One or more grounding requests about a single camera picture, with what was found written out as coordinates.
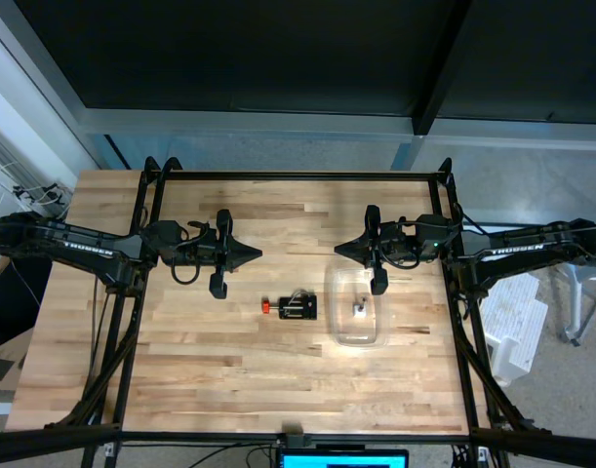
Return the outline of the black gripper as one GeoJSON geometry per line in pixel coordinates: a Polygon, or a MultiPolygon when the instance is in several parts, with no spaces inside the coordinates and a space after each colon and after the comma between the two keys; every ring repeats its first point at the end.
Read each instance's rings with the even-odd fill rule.
{"type": "Polygon", "coordinates": [[[172,278],[180,285],[195,283],[203,266],[212,266],[215,272],[210,277],[209,291],[215,299],[226,299],[227,284],[224,282],[226,270],[235,271],[240,266],[262,257],[262,251],[237,241],[232,234],[233,219],[230,211],[218,211],[216,227],[209,222],[189,221],[188,226],[196,228],[195,237],[181,240],[170,260],[172,278]],[[178,277],[178,266],[194,266],[195,273],[190,280],[178,277]]]}
{"type": "Polygon", "coordinates": [[[365,228],[356,239],[335,246],[335,253],[371,269],[371,293],[383,295],[388,288],[388,274],[383,264],[411,270],[419,265],[419,253],[399,222],[381,222],[379,207],[375,205],[367,206],[365,228]]]}

